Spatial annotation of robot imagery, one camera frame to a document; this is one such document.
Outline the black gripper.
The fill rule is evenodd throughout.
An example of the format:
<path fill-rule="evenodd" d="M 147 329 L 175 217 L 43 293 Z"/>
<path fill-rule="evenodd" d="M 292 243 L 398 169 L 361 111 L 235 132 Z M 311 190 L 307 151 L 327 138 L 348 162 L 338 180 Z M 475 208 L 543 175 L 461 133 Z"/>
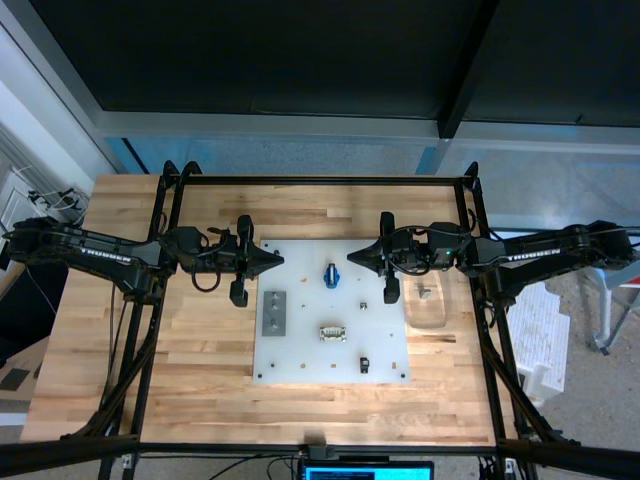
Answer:
<path fill-rule="evenodd" d="M 234 306 L 246 307 L 248 292 L 244 282 L 248 276 L 249 246 L 253 242 L 254 225 L 249 215 L 241 215 L 236 224 L 236 234 L 229 229 L 209 227 L 209 233 L 219 235 L 218 244 L 213 247 L 212 259 L 207 261 L 210 271 L 216 274 L 216 283 L 220 283 L 222 274 L 234 274 L 230 284 L 229 298 Z M 253 277 L 257 278 L 266 271 L 284 263 L 279 247 L 271 241 L 254 244 L 253 256 L 257 261 L 253 266 Z"/>
<path fill-rule="evenodd" d="M 428 272 L 427 255 L 420 250 L 414 239 L 414 231 L 408 227 L 395 227 L 395 217 L 391 212 L 382 212 L 380 218 L 380 240 L 348 254 L 347 260 L 375 274 L 381 272 L 385 279 L 383 300 L 385 304 L 395 304 L 400 297 L 400 281 L 396 273 L 421 276 Z"/>

